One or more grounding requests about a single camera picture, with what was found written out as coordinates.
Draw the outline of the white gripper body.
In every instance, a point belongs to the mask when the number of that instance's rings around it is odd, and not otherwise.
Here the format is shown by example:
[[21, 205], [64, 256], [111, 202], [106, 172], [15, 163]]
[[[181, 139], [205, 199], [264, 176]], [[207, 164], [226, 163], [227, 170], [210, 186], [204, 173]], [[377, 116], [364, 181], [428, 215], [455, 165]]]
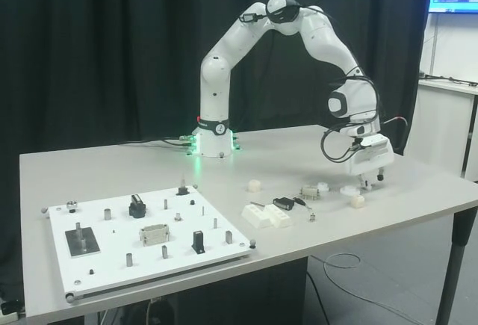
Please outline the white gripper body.
[[389, 140], [359, 150], [346, 162], [346, 173], [357, 176], [370, 173], [394, 161], [394, 151]]

